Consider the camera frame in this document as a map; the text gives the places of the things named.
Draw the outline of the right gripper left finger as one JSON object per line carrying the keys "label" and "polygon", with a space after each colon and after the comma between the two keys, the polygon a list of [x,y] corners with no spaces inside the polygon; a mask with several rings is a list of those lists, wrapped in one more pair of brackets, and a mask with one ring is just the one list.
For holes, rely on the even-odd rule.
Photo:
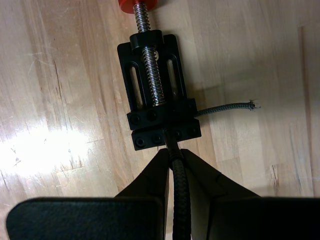
{"label": "right gripper left finger", "polygon": [[161,149],[114,197],[38,197],[7,215],[12,240],[163,240],[169,153]]}

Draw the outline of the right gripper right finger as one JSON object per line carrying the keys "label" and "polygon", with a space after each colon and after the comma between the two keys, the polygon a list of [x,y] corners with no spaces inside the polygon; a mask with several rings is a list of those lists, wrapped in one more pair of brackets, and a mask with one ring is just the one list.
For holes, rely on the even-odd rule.
{"label": "right gripper right finger", "polygon": [[182,149],[194,240],[318,240],[320,200],[262,197]]}

